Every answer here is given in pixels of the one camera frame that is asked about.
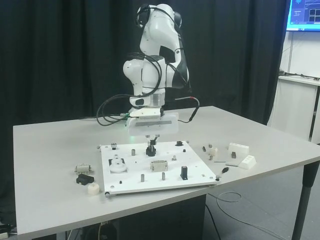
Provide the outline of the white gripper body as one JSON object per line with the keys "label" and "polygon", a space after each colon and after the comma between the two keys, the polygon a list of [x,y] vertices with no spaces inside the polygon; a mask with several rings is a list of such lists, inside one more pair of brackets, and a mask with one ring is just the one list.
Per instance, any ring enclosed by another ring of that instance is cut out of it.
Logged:
{"label": "white gripper body", "polygon": [[179,114],[177,112],[133,111],[126,121],[130,136],[151,136],[175,134],[179,130]]}

